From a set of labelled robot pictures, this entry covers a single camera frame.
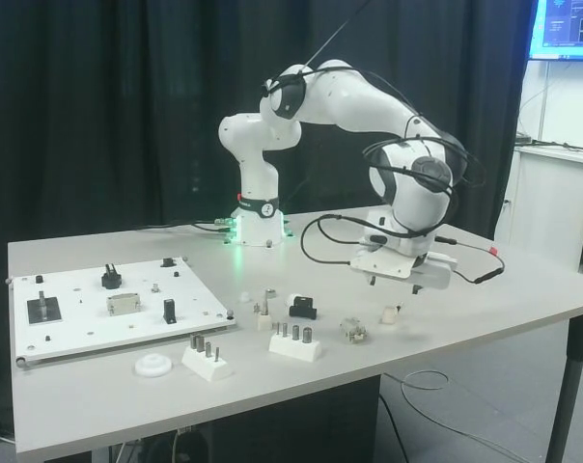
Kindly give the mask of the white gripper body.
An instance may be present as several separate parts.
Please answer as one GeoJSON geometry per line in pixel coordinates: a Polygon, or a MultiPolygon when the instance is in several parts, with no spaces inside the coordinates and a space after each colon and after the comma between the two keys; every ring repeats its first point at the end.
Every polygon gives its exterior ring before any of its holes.
{"type": "Polygon", "coordinates": [[[416,259],[406,282],[422,288],[446,289],[457,267],[458,261],[448,255],[426,253],[416,259]]]}

